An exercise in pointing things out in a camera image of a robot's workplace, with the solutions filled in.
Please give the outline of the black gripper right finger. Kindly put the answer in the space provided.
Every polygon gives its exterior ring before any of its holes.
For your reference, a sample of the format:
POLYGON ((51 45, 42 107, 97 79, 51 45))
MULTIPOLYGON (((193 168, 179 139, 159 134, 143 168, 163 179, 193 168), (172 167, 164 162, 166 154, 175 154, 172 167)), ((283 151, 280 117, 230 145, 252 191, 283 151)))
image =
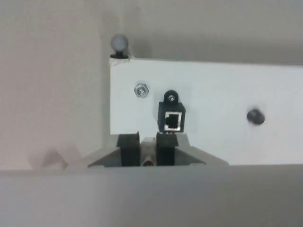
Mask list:
POLYGON ((227 166, 229 163, 189 143, 185 133, 168 133, 156 136, 157 166, 227 166))

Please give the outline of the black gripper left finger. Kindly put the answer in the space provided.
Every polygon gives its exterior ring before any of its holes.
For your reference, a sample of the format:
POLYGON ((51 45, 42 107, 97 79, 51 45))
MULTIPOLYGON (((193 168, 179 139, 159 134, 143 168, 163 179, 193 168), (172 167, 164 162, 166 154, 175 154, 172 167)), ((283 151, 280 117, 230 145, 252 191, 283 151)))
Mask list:
POLYGON ((140 135, 116 134, 107 145, 87 156, 87 167, 132 167, 140 165, 140 135))

